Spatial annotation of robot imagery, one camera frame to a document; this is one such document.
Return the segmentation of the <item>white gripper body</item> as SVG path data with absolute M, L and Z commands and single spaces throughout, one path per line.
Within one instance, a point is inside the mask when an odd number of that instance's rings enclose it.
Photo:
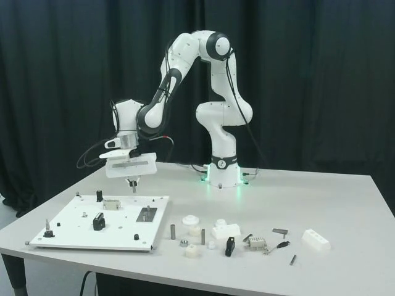
M 107 158 L 108 178 L 131 178 L 156 173 L 156 153 L 141 154 L 138 157 Z

